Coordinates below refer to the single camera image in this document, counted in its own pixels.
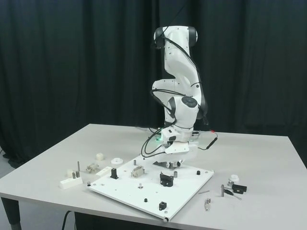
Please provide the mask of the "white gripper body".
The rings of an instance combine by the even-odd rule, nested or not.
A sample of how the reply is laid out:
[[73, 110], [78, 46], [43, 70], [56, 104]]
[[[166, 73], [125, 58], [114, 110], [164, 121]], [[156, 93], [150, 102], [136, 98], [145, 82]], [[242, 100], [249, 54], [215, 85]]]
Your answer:
[[165, 155], [165, 161], [187, 161], [197, 157], [198, 149], [192, 149], [189, 152], [172, 153]]

